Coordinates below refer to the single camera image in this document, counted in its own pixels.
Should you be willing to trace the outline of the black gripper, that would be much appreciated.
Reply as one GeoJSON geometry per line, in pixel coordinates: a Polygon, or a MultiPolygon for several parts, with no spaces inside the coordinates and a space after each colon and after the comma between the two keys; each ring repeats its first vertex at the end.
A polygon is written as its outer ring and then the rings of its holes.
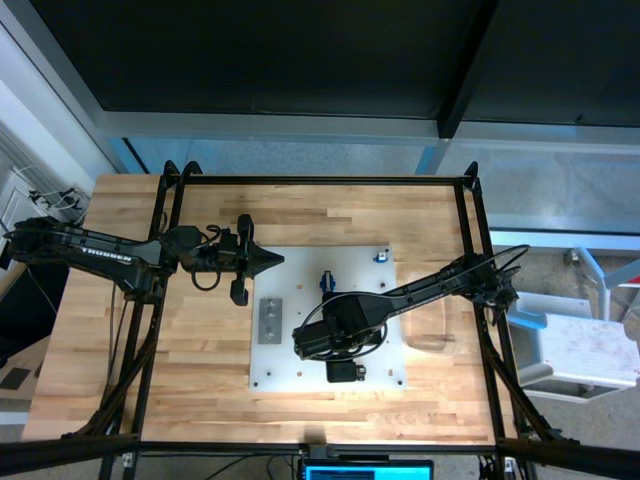
{"type": "MultiPolygon", "coordinates": [[[[248,290],[245,280],[249,276],[250,247],[253,242],[254,223],[249,214],[238,217],[236,233],[224,229],[219,241],[219,270],[221,273],[234,273],[231,282],[230,298],[235,305],[248,304],[248,290]]],[[[284,257],[275,252],[255,246],[255,258],[261,261],[255,265],[255,274],[269,270],[284,262],[284,257]]]]}

